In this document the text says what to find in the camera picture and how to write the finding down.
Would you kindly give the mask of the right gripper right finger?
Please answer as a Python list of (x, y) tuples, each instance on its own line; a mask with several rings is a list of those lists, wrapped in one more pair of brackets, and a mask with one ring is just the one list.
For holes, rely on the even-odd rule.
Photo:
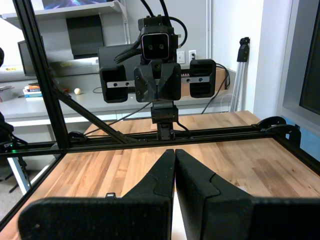
[(255, 197), (182, 149), (176, 188), (189, 240), (318, 240), (318, 198)]

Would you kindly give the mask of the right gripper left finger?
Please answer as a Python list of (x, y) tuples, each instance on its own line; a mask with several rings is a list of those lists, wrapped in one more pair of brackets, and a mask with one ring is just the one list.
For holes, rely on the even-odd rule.
[(23, 240), (169, 240), (175, 151), (166, 150), (123, 197), (50, 197), (19, 215)]

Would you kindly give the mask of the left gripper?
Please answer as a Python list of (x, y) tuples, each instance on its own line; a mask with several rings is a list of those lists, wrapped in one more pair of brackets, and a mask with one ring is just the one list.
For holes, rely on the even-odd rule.
[(183, 84), (188, 84), (190, 96), (196, 99), (212, 97), (216, 88), (216, 62), (212, 59), (192, 60), (188, 69), (179, 63), (151, 62), (136, 66), (132, 79), (127, 79), (122, 64), (101, 68), (99, 74), (106, 103), (127, 101), (129, 88), (134, 88), (139, 103), (178, 101)]

